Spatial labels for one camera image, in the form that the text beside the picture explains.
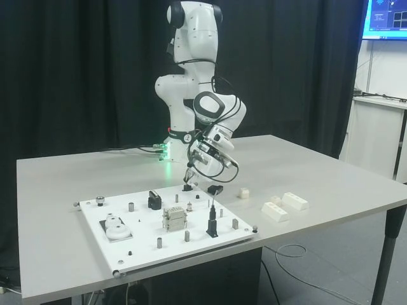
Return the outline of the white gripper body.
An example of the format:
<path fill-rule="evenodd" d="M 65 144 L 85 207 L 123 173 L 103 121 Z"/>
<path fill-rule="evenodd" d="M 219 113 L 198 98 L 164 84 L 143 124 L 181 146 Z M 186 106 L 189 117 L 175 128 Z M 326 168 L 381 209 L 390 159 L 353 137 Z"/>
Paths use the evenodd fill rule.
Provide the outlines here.
<path fill-rule="evenodd" d="M 205 157 L 204 162 L 198 158 L 192 158 L 191 162 L 193 169 L 196 173 L 196 180 L 194 184 L 201 181 L 213 181 L 218 183 L 228 183 L 236 179 L 237 168 L 232 165 L 231 167 L 225 167 L 222 162 L 212 157 Z"/>

